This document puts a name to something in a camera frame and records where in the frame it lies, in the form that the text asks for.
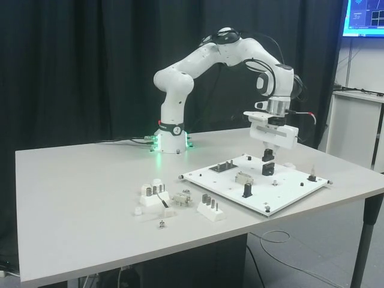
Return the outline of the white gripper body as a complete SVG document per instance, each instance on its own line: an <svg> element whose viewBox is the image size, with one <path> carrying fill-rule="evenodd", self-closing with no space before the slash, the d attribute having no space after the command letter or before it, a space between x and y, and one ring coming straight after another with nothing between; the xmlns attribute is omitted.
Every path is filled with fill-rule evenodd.
<svg viewBox="0 0 384 288"><path fill-rule="evenodd" d="M298 141L299 129L289 125L273 126L253 122L250 127L250 136L260 142L269 143L269 149L273 144L284 149L293 149Z"/></svg>

